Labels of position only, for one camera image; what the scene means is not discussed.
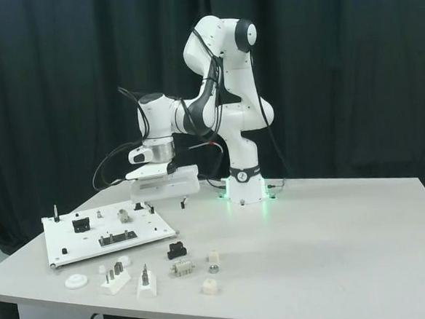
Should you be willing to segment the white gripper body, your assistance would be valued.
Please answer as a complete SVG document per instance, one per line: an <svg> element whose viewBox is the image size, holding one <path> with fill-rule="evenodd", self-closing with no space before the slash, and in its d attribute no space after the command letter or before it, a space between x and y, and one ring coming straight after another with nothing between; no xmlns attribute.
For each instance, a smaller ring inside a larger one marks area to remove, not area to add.
<svg viewBox="0 0 425 319"><path fill-rule="evenodd" d="M200 190L196 165L179 167L173 173L167 172L167 166L138 168L128 173L128 179L130 199L134 203L183 197Z"/></svg>

